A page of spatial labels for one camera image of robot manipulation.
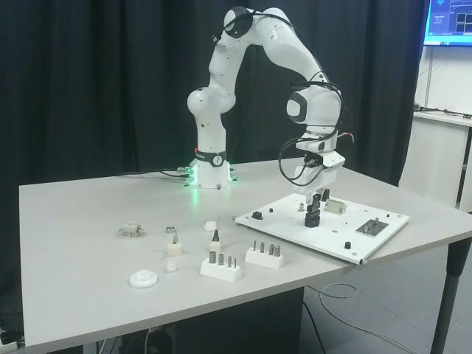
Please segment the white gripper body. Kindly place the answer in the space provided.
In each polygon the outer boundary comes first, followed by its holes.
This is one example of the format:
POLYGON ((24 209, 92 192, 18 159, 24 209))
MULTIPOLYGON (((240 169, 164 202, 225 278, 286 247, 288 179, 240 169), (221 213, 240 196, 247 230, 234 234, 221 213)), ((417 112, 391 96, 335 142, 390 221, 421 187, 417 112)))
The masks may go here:
POLYGON ((300 195, 314 195, 320 189, 325 188, 336 180, 337 169, 327 168, 323 165, 317 167, 306 167, 302 171, 302 165, 298 165, 294 170, 294 192, 300 195))

